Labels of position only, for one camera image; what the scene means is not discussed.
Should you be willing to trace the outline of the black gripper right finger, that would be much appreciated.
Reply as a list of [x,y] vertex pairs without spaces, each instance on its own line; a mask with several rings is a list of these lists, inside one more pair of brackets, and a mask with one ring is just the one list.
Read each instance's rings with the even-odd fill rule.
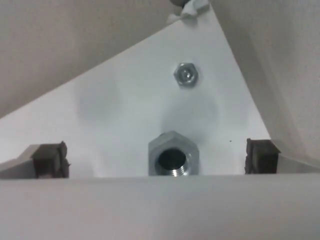
[[244,172],[250,174],[303,174],[319,173],[320,161],[279,149],[270,139],[246,140]]

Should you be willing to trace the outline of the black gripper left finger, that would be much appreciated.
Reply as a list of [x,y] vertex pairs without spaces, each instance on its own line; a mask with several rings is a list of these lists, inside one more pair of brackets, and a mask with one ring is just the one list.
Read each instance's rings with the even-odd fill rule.
[[64,141],[29,145],[17,158],[0,164],[2,180],[68,179],[70,166]]

